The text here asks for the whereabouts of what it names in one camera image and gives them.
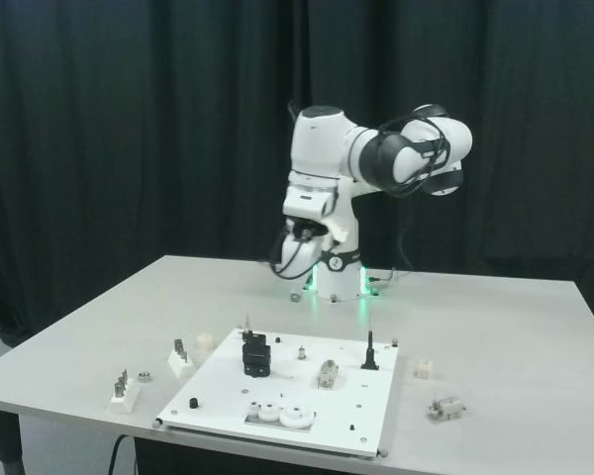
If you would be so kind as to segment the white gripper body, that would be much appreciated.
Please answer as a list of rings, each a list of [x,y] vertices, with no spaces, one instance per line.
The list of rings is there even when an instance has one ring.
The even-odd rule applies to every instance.
[[[322,255],[323,238],[297,238],[288,234],[281,246],[278,275],[281,278],[299,278],[316,265]]]

